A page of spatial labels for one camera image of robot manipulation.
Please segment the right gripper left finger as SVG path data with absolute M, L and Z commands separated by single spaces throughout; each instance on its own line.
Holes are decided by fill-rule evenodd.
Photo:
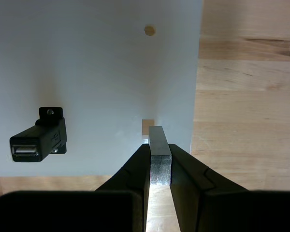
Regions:
M 0 232 L 143 232 L 150 147 L 141 145 L 94 191 L 15 191 L 0 196 Z

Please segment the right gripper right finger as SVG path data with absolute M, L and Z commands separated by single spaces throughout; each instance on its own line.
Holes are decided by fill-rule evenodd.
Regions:
M 182 232 L 290 232 L 290 191 L 248 190 L 170 144 Z

